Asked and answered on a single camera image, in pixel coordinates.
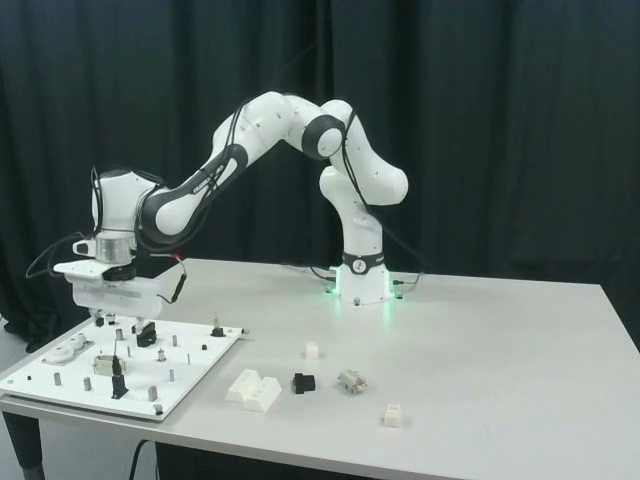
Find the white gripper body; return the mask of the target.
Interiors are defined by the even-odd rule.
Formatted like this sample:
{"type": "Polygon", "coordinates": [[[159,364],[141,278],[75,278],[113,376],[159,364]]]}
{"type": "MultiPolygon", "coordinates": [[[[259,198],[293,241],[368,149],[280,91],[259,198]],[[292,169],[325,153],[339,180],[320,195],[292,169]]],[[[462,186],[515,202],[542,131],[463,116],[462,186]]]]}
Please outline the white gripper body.
{"type": "Polygon", "coordinates": [[[125,281],[74,282],[76,305],[117,316],[156,318],[162,310],[158,280],[136,277],[125,281]]]}

